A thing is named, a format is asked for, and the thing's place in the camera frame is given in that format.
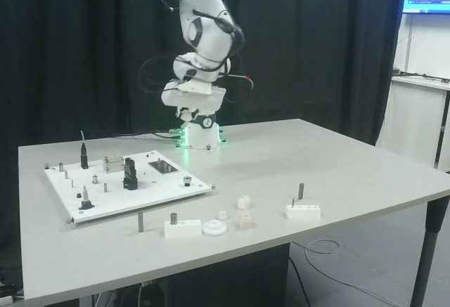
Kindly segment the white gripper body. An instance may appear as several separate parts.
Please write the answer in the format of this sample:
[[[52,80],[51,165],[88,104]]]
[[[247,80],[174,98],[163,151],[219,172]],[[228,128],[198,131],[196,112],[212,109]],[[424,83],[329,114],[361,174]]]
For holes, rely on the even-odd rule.
[[[178,83],[167,83],[161,94],[161,100],[166,106],[189,108],[192,110],[218,110],[226,94],[226,89],[213,86],[209,95],[185,92],[178,89]]]

